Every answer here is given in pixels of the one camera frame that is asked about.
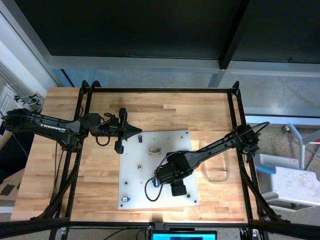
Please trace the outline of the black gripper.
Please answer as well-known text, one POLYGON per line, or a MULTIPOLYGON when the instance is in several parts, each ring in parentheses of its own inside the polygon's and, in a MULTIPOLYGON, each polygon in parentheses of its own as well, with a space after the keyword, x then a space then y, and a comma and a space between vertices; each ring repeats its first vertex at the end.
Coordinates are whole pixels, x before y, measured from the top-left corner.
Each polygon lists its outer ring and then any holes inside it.
POLYGON ((193 173, 192 168, 187 168, 180 163, 169 162, 159 166, 155 171, 155 178, 160 185, 170 185, 173 197, 187 195, 184 179, 193 173))
POLYGON ((124 153, 124 146, 122 145, 123 139, 125 138, 125 131, 128 130, 127 138, 131 138, 142 132, 141 128, 135 127, 127 122, 128 113, 125 108, 120 108, 118 117, 115 118, 116 122, 116 137, 117 140, 114 144, 114 150, 117 154, 124 153))

